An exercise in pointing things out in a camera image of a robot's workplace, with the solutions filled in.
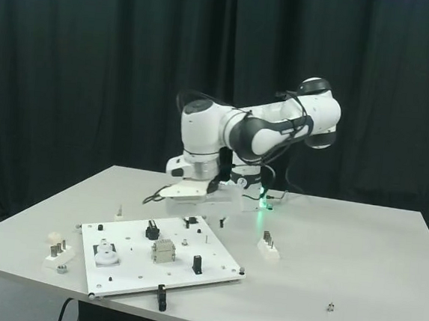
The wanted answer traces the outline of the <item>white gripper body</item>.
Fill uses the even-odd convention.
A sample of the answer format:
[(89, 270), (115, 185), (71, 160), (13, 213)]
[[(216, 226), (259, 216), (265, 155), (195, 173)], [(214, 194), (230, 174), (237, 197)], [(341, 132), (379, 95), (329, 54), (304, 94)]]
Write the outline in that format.
[(241, 194), (216, 191), (200, 198), (166, 198), (166, 212), (170, 216), (203, 216), (223, 218), (243, 211)]

